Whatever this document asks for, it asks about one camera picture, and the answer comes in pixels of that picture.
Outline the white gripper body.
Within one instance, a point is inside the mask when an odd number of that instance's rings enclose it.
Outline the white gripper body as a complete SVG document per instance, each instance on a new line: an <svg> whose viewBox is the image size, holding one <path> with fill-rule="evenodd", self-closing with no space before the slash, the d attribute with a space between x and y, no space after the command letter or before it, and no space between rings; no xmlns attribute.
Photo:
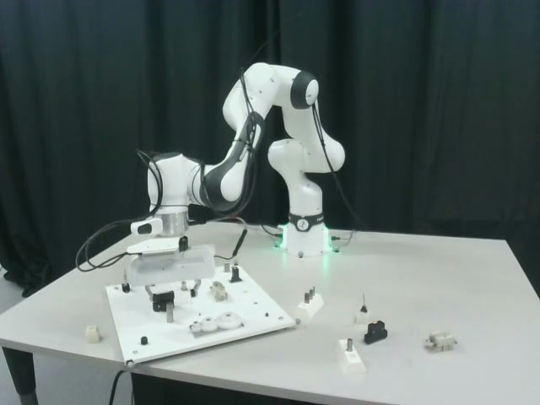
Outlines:
<svg viewBox="0 0 540 405"><path fill-rule="evenodd" d="M127 269L132 286L167 284L212 278L215 274L213 245L193 246L186 251L138 253Z"/></svg>

